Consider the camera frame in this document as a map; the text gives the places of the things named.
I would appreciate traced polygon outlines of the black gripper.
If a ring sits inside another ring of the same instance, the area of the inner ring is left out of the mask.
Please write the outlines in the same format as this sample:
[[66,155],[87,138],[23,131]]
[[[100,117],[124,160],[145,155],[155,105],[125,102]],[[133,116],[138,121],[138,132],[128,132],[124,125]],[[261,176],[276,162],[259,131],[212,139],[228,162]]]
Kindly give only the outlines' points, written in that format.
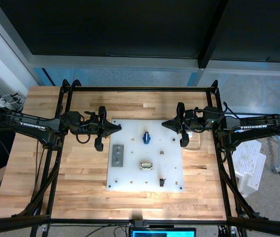
[[177,134],[181,133],[181,140],[180,140],[180,146],[186,147],[189,144],[189,135],[187,133],[187,119],[190,119],[192,115],[192,109],[186,110],[185,105],[182,102],[179,102],[177,104],[177,116],[175,118],[172,118],[170,120],[162,122],[162,126],[170,129]]
[[87,111],[86,113],[90,115],[87,125],[88,138],[90,139],[91,135],[97,135],[97,137],[95,138],[94,147],[96,151],[102,152],[104,148],[102,138],[105,137],[105,121],[106,127],[109,128],[108,130],[106,130],[106,137],[112,135],[113,133],[121,131],[122,127],[119,123],[112,123],[106,120],[107,112],[104,106],[99,107],[98,115],[95,112]]

